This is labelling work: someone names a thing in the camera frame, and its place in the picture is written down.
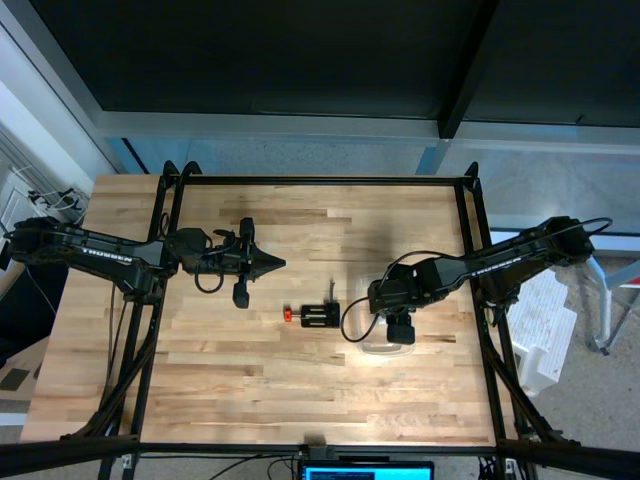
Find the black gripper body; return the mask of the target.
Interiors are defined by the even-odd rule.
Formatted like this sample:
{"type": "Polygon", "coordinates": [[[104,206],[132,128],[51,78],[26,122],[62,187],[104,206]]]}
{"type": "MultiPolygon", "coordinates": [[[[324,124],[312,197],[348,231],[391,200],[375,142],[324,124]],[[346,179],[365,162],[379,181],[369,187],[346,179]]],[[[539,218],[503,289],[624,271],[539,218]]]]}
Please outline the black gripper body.
{"type": "Polygon", "coordinates": [[[415,343],[415,328],[408,311],[388,314],[386,324],[386,340],[389,343],[397,345],[413,345],[415,343]]]}
{"type": "Polygon", "coordinates": [[[247,309],[249,307],[248,284],[255,281],[253,271],[254,247],[254,221],[250,217],[245,217],[240,221],[239,236],[235,245],[225,253],[223,258],[224,273],[237,277],[237,281],[233,286],[232,300],[239,309],[247,309]]]}

